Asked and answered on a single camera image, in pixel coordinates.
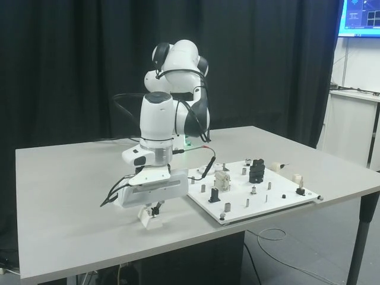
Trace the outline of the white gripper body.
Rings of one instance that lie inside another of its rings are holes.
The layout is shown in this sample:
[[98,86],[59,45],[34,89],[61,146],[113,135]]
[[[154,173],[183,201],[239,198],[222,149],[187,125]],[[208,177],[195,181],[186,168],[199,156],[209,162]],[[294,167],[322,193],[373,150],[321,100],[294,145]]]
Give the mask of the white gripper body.
[[118,206],[123,208],[152,204],[188,193],[188,169],[143,168],[118,192]]

